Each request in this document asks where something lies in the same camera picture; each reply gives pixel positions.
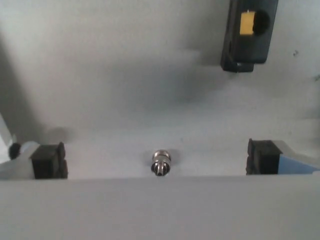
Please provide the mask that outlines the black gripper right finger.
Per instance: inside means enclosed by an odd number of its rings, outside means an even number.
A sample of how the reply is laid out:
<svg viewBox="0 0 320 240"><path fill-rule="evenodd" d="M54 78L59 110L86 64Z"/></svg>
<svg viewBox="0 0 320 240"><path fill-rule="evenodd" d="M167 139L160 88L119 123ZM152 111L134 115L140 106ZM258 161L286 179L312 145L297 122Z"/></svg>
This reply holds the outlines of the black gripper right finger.
<svg viewBox="0 0 320 240"><path fill-rule="evenodd" d="M247 175L307 175L320 171L320 160L299 154L282 140L248 141Z"/></svg>

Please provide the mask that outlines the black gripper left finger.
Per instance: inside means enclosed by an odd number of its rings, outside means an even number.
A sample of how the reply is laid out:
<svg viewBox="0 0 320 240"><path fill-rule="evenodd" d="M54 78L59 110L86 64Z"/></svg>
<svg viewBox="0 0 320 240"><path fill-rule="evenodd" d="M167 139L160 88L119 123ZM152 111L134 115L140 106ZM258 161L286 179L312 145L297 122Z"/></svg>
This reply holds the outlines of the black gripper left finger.
<svg viewBox="0 0 320 240"><path fill-rule="evenodd" d="M65 145L39 144L28 141L13 143L8 149L9 161L0 164L2 180L67 179Z"/></svg>

